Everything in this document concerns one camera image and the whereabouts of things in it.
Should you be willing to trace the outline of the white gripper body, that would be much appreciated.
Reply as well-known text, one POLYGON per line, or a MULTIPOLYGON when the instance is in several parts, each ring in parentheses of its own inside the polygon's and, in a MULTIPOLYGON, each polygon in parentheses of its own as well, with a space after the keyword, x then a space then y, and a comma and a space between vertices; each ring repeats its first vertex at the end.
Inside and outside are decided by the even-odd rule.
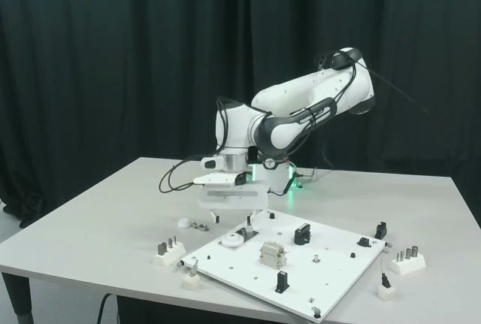
POLYGON ((198 203, 208 210, 261 210, 268 207, 268 188, 248 183, 240 186, 203 186, 198 203))

